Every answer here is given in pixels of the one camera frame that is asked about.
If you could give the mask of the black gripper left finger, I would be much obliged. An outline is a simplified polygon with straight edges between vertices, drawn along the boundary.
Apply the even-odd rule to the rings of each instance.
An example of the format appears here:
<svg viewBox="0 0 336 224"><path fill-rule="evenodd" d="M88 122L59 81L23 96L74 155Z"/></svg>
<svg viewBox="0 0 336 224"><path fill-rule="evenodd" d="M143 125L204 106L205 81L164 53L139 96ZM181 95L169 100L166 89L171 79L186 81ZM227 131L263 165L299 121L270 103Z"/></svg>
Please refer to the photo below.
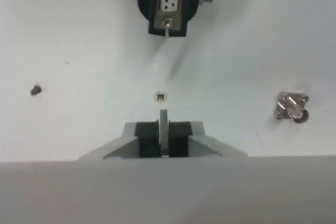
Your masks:
<svg viewBox="0 0 336 224"><path fill-rule="evenodd" d="M132 122L124 125L121 136L81 156L80 160L141 158L159 156L159 122Z"/></svg>

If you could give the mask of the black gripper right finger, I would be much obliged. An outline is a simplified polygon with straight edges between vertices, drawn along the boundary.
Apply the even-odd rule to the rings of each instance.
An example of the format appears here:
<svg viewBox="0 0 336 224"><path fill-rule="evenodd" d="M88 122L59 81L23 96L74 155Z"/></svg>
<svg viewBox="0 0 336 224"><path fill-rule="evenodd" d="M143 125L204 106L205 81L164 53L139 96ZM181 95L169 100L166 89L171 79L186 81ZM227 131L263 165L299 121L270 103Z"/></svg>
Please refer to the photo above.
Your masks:
<svg viewBox="0 0 336 224"><path fill-rule="evenodd" d="M169 122L169 157L247 157L247 153L205 133L203 122Z"/></svg>

